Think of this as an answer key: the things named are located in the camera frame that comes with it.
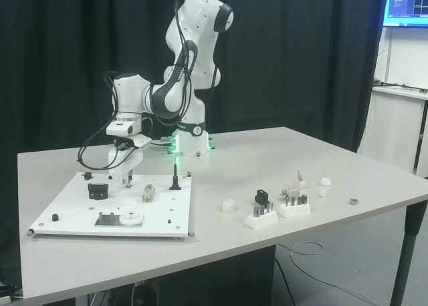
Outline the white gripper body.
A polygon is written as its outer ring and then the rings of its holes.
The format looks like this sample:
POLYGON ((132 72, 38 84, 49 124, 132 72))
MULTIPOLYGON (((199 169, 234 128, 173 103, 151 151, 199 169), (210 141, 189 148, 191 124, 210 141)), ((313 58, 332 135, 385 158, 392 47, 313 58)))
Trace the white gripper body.
POLYGON ((108 153, 108 163, 111 163, 108 172, 112 176, 125 176, 136 168, 142 159, 142 148, 113 149, 108 153))

